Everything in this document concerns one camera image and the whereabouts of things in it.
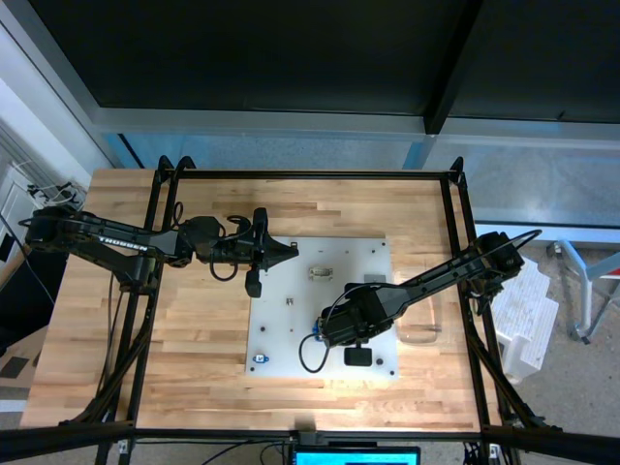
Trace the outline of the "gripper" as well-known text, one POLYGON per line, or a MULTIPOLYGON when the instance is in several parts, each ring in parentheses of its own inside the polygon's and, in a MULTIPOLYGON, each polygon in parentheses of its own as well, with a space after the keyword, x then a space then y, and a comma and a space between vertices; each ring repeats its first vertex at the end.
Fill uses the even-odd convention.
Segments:
MULTIPOLYGON (((246 293, 249 296, 260 296, 260 270, 266 269, 267 211, 265 208, 256 208, 252 220, 230 215, 227 221, 235 224, 237 230, 219 237, 212 248, 212 276, 217 281, 228 282, 236 276, 241 264, 248 264, 250 269, 245 277, 246 293), (216 264, 230 264, 233 267, 232 274, 228 277, 219 276, 215 271, 216 264)), ((271 236, 268 238, 268 249, 271 254, 275 254, 269 257, 269 267, 297 257, 295 245, 280 242, 271 236)))
POLYGON ((349 367, 370 367, 373 364, 372 349, 367 344, 356 342, 344 349, 343 361, 349 367))

